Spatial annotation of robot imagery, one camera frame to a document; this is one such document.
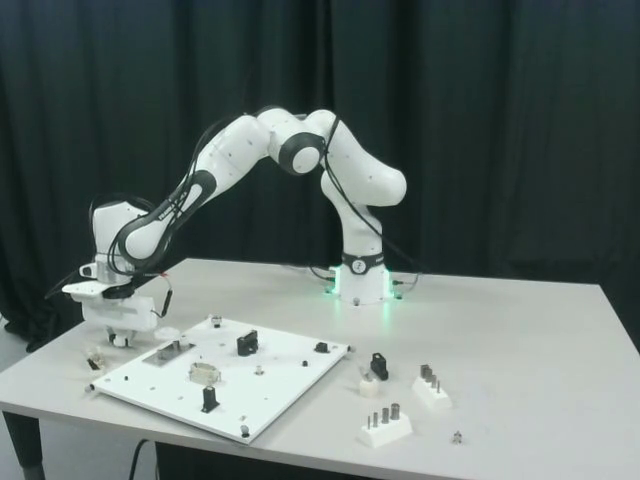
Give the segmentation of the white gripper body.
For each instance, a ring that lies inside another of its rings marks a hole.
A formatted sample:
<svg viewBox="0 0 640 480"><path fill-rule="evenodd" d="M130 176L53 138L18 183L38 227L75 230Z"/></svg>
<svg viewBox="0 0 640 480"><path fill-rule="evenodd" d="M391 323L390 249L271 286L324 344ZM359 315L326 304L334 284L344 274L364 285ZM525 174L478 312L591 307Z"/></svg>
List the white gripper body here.
<svg viewBox="0 0 640 480"><path fill-rule="evenodd" d="M125 299L96 297L83 300L83 318L115 330L146 332L153 329L153 298L134 295Z"/></svg>

